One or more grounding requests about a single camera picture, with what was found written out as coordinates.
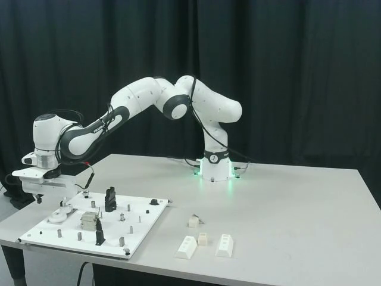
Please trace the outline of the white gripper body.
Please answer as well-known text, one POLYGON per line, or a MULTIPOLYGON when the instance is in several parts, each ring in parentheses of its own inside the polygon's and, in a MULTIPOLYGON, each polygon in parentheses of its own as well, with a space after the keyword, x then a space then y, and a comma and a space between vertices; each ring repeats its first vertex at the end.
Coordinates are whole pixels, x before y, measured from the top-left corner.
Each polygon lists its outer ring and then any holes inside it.
POLYGON ((54 195, 57 197, 75 196, 75 177, 60 175, 53 179, 20 178, 22 189, 33 195, 54 195))

